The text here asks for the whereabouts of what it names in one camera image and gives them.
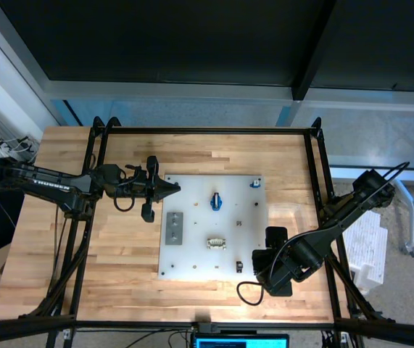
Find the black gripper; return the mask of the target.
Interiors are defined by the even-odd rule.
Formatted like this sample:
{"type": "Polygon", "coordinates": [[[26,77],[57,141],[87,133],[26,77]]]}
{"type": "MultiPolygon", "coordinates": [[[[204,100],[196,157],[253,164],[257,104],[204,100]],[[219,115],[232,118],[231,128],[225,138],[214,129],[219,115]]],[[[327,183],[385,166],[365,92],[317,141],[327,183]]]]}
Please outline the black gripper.
{"type": "Polygon", "coordinates": [[[158,176],[159,163],[155,156],[149,156],[146,169],[141,170],[133,184],[133,196],[145,199],[141,206],[141,217],[145,222],[154,222],[152,204],[178,193],[181,189],[177,182],[171,183],[158,176]]]}
{"type": "MultiPolygon", "coordinates": [[[[270,268],[273,264],[273,260],[276,254],[287,241],[287,238],[287,229],[284,227],[268,226],[265,229],[265,245],[269,254],[269,267],[267,270],[267,276],[270,275],[270,268]]],[[[276,286],[269,285],[268,293],[273,297],[290,297],[292,295],[291,283],[287,283],[286,285],[279,283],[276,286]]]]}

